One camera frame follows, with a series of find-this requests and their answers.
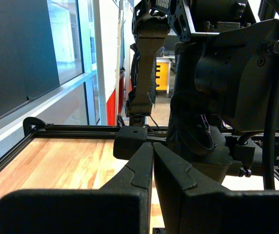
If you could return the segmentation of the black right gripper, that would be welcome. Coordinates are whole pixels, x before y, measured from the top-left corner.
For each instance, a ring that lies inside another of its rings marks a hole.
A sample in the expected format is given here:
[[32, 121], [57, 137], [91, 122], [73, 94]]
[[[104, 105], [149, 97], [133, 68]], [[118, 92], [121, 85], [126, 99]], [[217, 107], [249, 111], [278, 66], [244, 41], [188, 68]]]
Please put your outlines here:
[[[191, 163], [197, 170], [221, 183], [226, 176], [246, 176], [253, 173], [256, 145], [252, 140], [239, 144], [237, 136], [222, 134], [220, 117], [209, 117], [212, 142], [205, 139], [203, 146], [179, 135], [174, 121], [169, 120], [166, 146]], [[129, 160], [145, 142], [157, 143], [159, 137], [149, 137], [147, 128], [123, 126], [114, 141], [114, 157]]]

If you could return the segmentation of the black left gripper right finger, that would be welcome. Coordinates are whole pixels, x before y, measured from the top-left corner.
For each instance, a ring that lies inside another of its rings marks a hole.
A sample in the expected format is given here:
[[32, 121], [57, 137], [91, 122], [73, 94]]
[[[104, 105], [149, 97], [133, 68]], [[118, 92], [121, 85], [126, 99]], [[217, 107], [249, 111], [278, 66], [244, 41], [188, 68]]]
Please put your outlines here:
[[279, 234], [279, 191], [231, 191], [160, 143], [154, 177], [169, 234]]

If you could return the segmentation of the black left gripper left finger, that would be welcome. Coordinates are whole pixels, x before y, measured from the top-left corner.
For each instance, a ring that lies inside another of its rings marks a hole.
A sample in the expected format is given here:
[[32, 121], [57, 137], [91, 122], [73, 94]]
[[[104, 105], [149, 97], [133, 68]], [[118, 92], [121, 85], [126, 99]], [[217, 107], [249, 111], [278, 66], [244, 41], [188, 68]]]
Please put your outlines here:
[[147, 234], [153, 147], [144, 143], [97, 190], [32, 189], [0, 199], [1, 234]]

